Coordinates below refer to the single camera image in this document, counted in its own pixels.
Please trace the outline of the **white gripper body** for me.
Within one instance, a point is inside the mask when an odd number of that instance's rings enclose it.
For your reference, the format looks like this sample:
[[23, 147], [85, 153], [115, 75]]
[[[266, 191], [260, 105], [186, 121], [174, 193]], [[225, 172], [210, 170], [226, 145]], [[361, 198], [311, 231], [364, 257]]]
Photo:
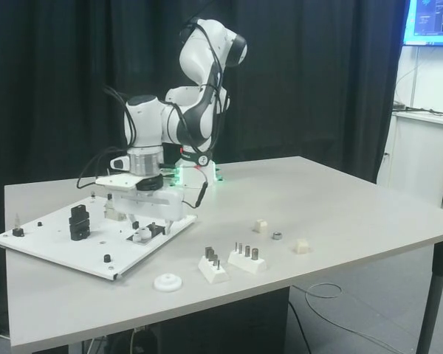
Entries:
[[166, 221], [180, 221], [186, 216], [182, 205], [184, 193], [178, 189], [115, 190], [111, 193], [114, 208], [119, 212]]

